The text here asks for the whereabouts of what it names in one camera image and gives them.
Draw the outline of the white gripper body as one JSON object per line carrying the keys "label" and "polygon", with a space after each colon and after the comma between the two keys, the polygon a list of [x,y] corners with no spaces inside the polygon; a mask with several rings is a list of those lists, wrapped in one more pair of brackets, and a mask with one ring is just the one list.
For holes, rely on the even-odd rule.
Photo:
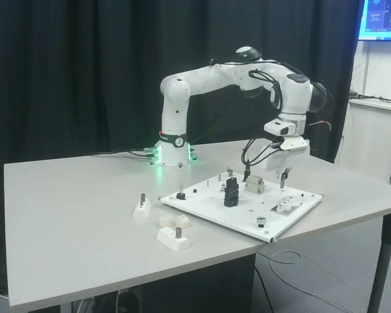
{"label": "white gripper body", "polygon": [[310,145],[306,142],[305,147],[290,151],[276,151],[270,152],[264,161],[262,161],[262,168],[265,171],[284,170],[292,168],[297,162],[304,160],[310,155]]}

